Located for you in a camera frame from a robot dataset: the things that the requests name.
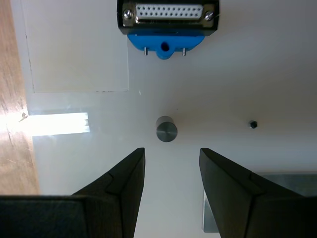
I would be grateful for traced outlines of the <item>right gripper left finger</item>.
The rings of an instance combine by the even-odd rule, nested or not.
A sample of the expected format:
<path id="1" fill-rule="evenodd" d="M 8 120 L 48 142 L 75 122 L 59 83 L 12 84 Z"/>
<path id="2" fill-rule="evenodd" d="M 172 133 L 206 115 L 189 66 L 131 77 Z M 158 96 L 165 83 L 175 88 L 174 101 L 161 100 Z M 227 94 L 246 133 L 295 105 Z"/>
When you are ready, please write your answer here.
<path id="1" fill-rule="evenodd" d="M 3 238 L 131 238 L 145 178 L 145 149 L 138 148 L 72 195 L 4 195 Z"/>

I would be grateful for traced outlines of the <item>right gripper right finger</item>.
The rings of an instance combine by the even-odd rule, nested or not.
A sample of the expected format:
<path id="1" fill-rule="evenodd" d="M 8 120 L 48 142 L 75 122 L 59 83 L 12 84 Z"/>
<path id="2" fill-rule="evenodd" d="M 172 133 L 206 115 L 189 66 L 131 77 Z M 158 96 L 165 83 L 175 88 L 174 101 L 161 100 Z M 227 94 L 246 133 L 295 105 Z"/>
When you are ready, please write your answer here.
<path id="1" fill-rule="evenodd" d="M 317 236 L 315 196 L 302 196 L 209 148 L 200 150 L 199 167 L 222 238 Z"/>

